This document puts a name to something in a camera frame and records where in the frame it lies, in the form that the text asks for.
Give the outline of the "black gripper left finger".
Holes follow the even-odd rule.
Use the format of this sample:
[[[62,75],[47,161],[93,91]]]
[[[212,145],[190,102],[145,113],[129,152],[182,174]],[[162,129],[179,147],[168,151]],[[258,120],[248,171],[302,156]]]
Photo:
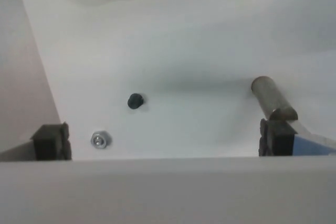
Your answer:
[[[1,152],[2,162],[70,161],[69,125],[43,124],[27,143]]]

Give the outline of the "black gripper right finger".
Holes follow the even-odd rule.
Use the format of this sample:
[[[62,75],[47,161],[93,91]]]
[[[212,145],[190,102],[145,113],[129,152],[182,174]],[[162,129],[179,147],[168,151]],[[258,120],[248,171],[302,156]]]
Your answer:
[[[335,140],[309,132],[299,121],[260,121],[259,156],[335,155]]]

